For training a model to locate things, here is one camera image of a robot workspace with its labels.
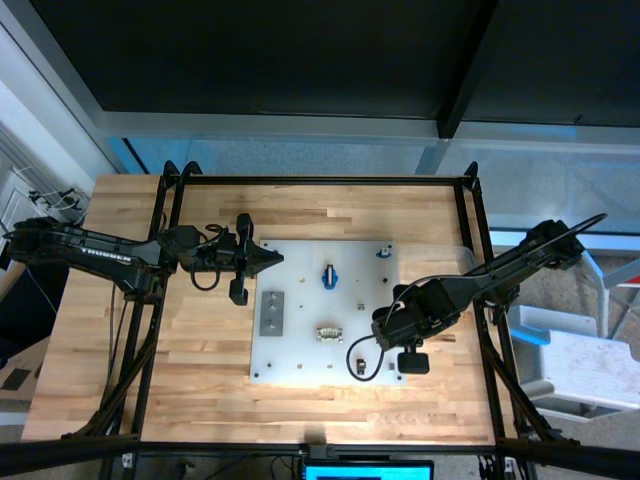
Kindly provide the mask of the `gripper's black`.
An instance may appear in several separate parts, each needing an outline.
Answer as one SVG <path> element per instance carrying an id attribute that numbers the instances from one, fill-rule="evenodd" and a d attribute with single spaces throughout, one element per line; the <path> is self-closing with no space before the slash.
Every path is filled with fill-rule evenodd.
<path id="1" fill-rule="evenodd" d="M 247 276 L 272 268 L 284 262 L 284 254 L 279 250 L 279 242 L 261 241 L 259 254 L 269 258 L 258 265 L 257 246 L 253 241 L 254 224 L 248 213 L 240 214 L 236 219 L 236 233 L 226 231 L 221 236 L 221 271 L 235 274 L 229 284 L 229 297 L 237 306 L 246 306 L 248 290 L 244 286 Z"/>
<path id="2" fill-rule="evenodd" d="M 413 317 L 403 309 L 390 307 L 376 309 L 372 314 L 372 333 L 381 349 L 386 352 L 402 347 L 397 356 L 398 371 L 401 374 L 426 375 L 430 371 L 426 353 L 417 351 L 423 339 L 417 336 Z"/>

